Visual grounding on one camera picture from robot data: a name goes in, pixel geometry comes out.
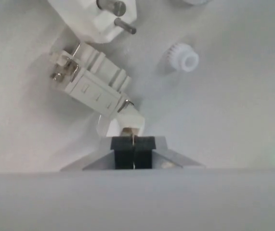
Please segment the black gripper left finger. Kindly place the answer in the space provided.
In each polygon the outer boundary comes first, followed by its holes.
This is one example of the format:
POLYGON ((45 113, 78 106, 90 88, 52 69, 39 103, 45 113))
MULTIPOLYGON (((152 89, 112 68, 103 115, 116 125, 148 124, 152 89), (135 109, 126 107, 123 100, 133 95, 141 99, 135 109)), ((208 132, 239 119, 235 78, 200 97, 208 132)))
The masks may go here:
POLYGON ((96 151, 70 163, 61 171, 133 169, 132 140, 130 136, 102 138, 96 151))

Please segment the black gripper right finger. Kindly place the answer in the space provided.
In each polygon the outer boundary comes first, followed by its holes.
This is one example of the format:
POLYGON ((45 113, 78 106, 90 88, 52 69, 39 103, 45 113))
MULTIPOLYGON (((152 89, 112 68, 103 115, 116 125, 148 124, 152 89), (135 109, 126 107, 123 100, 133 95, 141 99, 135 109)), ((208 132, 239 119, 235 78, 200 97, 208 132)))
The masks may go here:
POLYGON ((135 137, 134 164, 137 169, 205 167, 203 164, 170 149, 163 136, 135 137))

